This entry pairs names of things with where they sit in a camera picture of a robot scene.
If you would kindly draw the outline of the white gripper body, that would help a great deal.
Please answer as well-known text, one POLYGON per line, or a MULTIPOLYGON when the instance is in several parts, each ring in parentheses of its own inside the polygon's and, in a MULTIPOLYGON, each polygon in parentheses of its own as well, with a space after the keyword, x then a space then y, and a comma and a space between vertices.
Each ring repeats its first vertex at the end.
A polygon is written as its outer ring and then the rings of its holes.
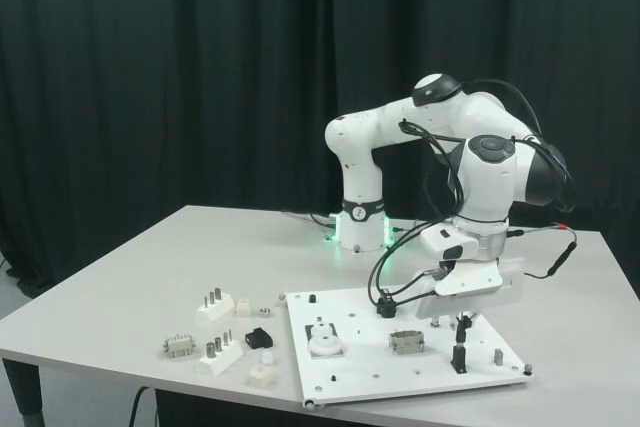
POLYGON ((418 319, 461 312, 479 313, 487 308, 512 304, 523 291, 521 259, 490 262, 457 262, 453 270, 432 286, 422 284, 422 293, 413 314, 418 319))

